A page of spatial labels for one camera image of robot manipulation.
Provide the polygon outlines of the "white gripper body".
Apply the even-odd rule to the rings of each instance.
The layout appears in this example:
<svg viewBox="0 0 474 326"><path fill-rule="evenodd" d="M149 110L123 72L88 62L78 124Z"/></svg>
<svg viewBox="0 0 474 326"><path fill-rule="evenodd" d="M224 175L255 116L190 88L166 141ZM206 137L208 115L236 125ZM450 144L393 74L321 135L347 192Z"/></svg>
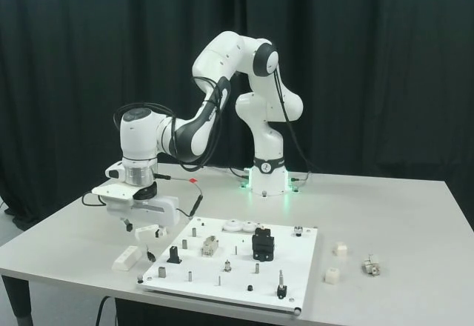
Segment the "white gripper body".
<svg viewBox="0 0 474 326"><path fill-rule="evenodd" d="M130 222L157 224L162 227L173 227L179 223L177 211L179 200L175 196L157 195L145 200L105 199L107 212Z"/></svg>

